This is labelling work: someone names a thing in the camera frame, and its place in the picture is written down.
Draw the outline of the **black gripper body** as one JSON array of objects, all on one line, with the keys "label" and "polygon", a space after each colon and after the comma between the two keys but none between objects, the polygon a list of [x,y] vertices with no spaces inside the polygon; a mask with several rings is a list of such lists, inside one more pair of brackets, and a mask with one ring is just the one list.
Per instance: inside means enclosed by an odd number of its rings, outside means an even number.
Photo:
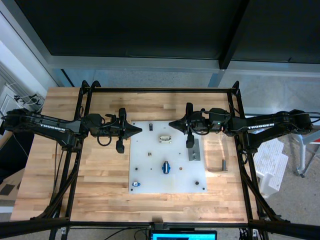
[{"label": "black gripper body", "polygon": [[116,141],[116,151],[119,154],[123,154],[125,152],[125,146],[123,144],[123,140],[125,138],[125,123],[127,120],[127,113],[125,108],[120,108],[118,111],[118,117],[112,114],[106,114],[106,117],[110,118],[110,122],[103,123],[102,126],[99,128],[99,136],[100,137],[108,137],[109,142],[106,144],[99,143],[102,147],[107,147],[112,142],[112,137],[118,137]]},{"label": "black gripper body", "polygon": [[210,133],[209,120],[203,117],[206,110],[202,108],[200,111],[194,111],[193,104],[188,102],[185,109],[185,134],[187,135],[186,147],[191,149],[195,144],[193,134],[205,136]]}]

